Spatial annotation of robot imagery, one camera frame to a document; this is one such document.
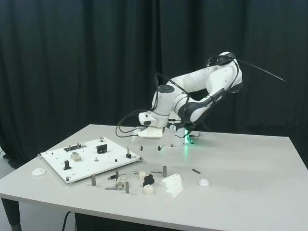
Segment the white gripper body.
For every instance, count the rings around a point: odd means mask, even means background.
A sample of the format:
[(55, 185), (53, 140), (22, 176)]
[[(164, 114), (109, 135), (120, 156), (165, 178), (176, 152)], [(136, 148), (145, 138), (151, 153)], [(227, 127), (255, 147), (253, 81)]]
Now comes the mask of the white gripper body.
[(163, 147), (168, 146), (173, 143), (173, 139), (170, 138), (144, 138), (144, 137), (133, 137), (131, 139), (133, 144), (139, 145), (139, 146), (155, 146), (155, 147)]

